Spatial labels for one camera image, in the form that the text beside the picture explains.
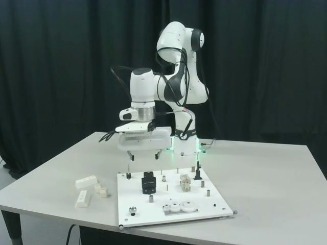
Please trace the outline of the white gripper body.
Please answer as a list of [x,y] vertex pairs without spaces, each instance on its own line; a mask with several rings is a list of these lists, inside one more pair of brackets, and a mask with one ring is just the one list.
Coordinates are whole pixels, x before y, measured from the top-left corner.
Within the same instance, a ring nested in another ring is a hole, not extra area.
[[164,150],[170,147],[170,127],[157,127],[150,132],[122,133],[118,140],[118,149],[121,151]]

